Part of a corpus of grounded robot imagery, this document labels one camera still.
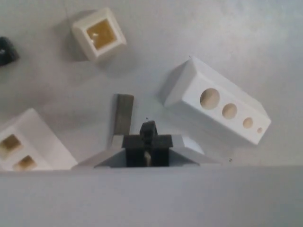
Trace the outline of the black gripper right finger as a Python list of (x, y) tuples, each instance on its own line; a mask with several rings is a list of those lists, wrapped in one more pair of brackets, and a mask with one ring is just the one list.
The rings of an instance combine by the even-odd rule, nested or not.
[(201, 146), (188, 136), (161, 135), (154, 141), (151, 151), (152, 167), (184, 167), (218, 165), (208, 157)]

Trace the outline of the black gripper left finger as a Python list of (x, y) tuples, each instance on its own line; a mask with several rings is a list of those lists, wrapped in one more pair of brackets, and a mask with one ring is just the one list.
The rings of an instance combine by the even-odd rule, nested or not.
[(107, 149), (79, 162), (72, 169), (138, 166), (145, 166), (143, 142), (140, 140), (140, 137), (114, 135)]

